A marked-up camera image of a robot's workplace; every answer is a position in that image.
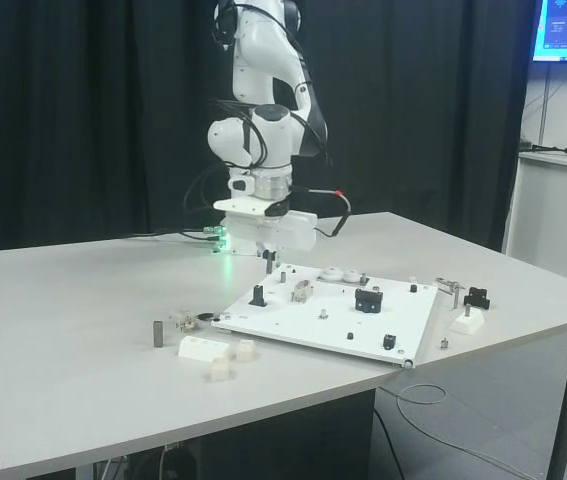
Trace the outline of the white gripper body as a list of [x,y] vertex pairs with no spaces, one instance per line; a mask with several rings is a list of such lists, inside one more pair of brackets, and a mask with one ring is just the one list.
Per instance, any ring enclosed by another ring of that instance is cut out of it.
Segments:
[[309,251],[316,244],[317,221],[316,214],[296,210],[277,218],[228,213],[224,226],[232,238],[263,244],[268,250]]

